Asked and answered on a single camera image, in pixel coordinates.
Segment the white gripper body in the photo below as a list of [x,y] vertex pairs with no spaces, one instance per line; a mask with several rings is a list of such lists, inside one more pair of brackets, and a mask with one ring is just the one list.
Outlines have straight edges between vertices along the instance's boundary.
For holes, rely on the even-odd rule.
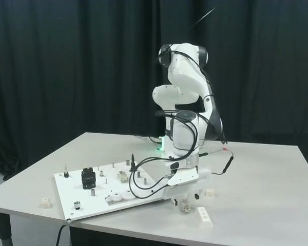
[[211,170],[208,168],[183,168],[167,181],[167,187],[163,189],[164,200],[182,200],[194,197],[209,188],[211,185]]

